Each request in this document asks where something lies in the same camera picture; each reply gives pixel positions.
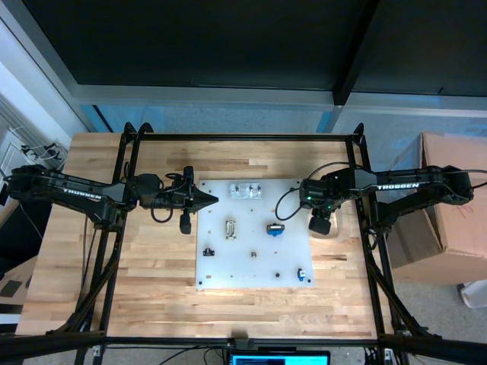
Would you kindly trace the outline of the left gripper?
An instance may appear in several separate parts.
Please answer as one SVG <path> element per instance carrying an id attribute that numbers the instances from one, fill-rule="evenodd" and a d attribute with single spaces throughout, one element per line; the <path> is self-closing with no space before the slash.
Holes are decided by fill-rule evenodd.
<path id="1" fill-rule="evenodd" d="M 218 197 L 207 192 L 203 192 L 197 188 L 194 188 L 194 169 L 192 166 L 186 166 L 183 169 L 183 177 L 185 179 L 185 195 L 184 195 L 184 209 L 183 213 L 187 216 L 190 215 L 191 210 L 199 211 L 210 205 L 218 203 Z"/>

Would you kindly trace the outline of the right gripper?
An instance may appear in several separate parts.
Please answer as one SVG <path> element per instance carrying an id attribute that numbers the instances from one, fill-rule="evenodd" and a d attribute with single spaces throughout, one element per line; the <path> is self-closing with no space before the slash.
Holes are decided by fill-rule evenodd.
<path id="1" fill-rule="evenodd" d="M 311 210 L 314 217 L 331 217 L 339 209 L 340 195 L 335 183 L 325 177 L 304 179 L 299 188 L 299 206 Z"/>

